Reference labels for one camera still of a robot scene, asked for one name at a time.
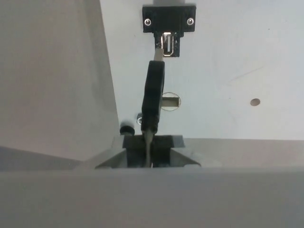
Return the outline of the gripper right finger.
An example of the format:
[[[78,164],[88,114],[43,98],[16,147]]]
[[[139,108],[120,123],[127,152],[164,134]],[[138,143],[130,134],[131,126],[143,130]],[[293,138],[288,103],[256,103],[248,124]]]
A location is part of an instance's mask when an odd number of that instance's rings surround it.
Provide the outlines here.
[[[159,135],[152,141],[152,167],[201,166],[199,155],[187,148],[181,135]]]

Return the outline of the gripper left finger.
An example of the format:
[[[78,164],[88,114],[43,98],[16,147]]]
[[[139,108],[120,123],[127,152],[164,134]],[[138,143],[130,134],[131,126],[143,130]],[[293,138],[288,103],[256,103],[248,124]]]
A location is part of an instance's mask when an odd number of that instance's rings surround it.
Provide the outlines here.
[[[143,168],[145,164],[146,145],[143,136],[121,135],[114,138],[110,149],[100,154],[95,168]]]

